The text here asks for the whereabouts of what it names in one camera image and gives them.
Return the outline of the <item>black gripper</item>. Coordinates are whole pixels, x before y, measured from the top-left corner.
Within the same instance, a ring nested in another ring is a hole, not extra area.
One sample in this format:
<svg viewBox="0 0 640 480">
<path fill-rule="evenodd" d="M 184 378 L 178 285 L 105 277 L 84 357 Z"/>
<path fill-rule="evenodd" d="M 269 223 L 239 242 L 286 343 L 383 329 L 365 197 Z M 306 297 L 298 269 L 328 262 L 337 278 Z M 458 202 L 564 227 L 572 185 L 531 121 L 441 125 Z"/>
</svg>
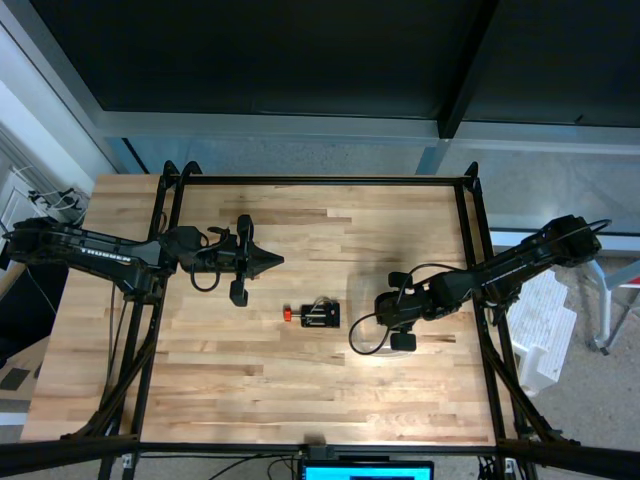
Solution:
<svg viewBox="0 0 640 480">
<path fill-rule="evenodd" d="M 204 272 L 215 274 L 214 283 L 210 287 L 200 287 L 201 292 L 214 291 L 223 273 L 232 273 L 235 279 L 230 284 L 229 297 L 235 306 L 248 304 L 248 291 L 245 280 L 249 276 L 255 278 L 261 273 L 284 263 L 283 257 L 258 247 L 253 240 L 254 225 L 249 215 L 240 215 L 237 219 L 236 234 L 229 228 L 208 227 L 207 231 L 217 234 L 219 239 L 203 247 L 200 251 Z"/>
<path fill-rule="evenodd" d="M 387 329 L 390 333 L 390 348 L 398 352 L 415 352 L 416 335 L 412 333 L 414 324 L 435 313 L 435 302 L 429 292 L 436 276 L 414 284 L 409 273 L 392 272 L 388 283 L 397 292 L 389 302 L 387 310 Z"/>
</svg>

